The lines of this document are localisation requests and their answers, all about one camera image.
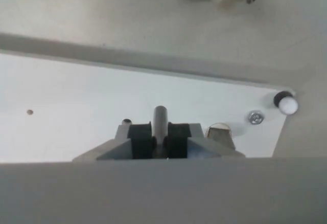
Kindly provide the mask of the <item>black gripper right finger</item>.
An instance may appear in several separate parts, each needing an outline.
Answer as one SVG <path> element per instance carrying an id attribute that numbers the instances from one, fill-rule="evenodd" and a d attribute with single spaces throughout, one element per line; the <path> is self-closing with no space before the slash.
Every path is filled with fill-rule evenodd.
<path id="1" fill-rule="evenodd" d="M 236 150 L 231 129 L 216 123 L 206 131 L 201 124 L 168 124 L 167 157 L 170 159 L 208 159 L 221 157 L 244 158 Z"/>

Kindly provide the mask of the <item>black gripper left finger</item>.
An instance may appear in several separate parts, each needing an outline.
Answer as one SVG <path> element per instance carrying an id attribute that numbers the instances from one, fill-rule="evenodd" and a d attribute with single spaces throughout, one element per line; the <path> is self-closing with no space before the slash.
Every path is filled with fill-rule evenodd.
<path id="1" fill-rule="evenodd" d="M 153 158 L 151 123 L 119 125 L 115 137 L 79 156 L 74 161 L 107 161 Z"/>

